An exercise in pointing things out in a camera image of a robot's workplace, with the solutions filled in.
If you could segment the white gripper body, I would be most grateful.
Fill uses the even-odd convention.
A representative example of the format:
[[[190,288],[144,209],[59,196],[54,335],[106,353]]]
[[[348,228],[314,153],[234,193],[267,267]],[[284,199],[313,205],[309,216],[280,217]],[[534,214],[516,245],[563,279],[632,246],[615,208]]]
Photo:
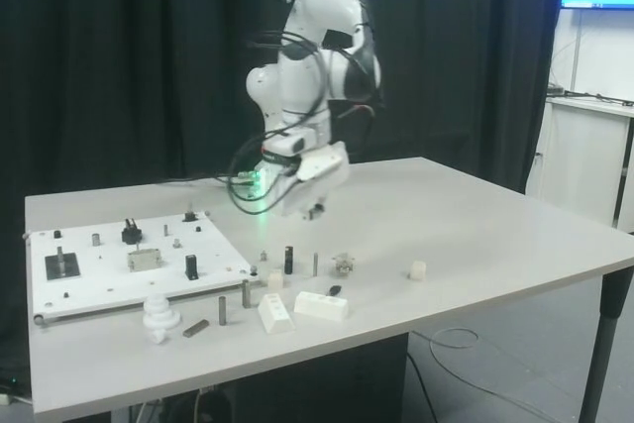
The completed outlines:
[[[278,186],[281,200],[274,212],[280,216],[300,213],[315,218],[315,208],[324,207],[328,194],[348,179],[348,151],[336,142],[300,155],[298,170]]]

